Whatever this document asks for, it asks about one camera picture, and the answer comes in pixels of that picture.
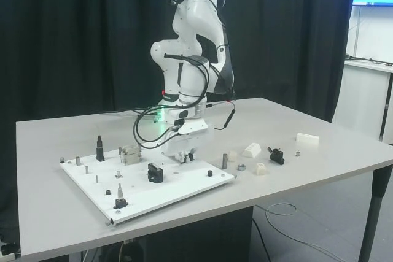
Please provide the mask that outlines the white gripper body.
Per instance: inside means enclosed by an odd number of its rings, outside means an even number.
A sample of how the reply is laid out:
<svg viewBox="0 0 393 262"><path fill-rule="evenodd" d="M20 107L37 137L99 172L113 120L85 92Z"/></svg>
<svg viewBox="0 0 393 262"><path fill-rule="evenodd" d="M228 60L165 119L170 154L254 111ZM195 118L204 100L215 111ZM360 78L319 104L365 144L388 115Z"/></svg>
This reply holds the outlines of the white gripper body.
<svg viewBox="0 0 393 262"><path fill-rule="evenodd" d="M197 131L191 134L183 134L170 139L168 142L163 144L161 147L161 151L164 155L180 158L179 153L181 151L185 151L189 153L191 149L195 149L195 152L201 146L210 142L213 138L214 130L212 128L208 128L202 131Z"/></svg>

